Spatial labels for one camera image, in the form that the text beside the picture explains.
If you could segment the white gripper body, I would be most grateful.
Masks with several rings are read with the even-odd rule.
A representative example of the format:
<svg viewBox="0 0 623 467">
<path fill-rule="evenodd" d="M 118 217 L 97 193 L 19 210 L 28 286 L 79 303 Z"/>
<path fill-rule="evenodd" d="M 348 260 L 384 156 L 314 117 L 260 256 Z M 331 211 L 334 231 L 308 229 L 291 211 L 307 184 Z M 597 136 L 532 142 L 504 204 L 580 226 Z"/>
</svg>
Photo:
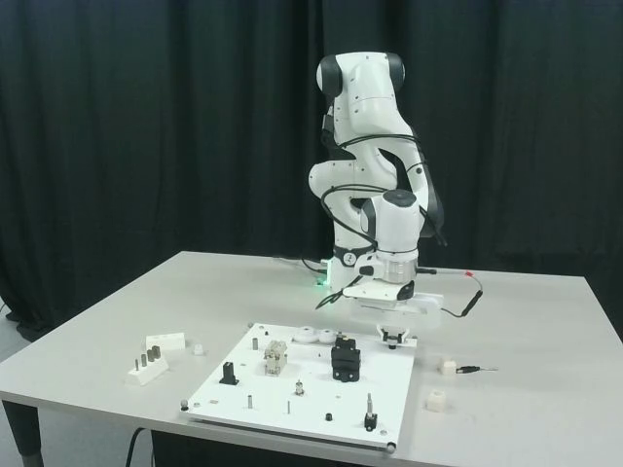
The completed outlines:
<svg viewBox="0 0 623 467">
<path fill-rule="evenodd" d="M 378 328 L 421 331 L 439 326 L 444 296 L 416 293 L 407 301 L 356 299 L 353 317 Z"/>
</svg>

